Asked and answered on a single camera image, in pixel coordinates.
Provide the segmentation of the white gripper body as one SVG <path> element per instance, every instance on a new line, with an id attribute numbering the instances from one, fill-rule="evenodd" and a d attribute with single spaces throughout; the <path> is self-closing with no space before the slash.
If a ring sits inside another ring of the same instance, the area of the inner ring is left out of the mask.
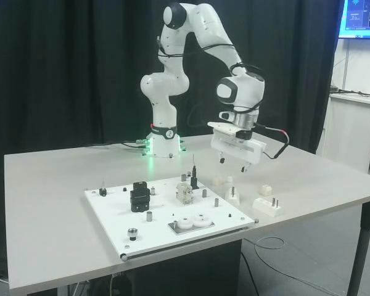
<path id="1" fill-rule="evenodd" d="M 228 155 L 238 158 L 245 163 L 259 163 L 266 149 L 266 144 L 255 139 L 238 142 L 234 138 L 224 138 L 214 134 L 211 147 L 217 150 L 218 153 L 222 152 L 225 159 Z"/>

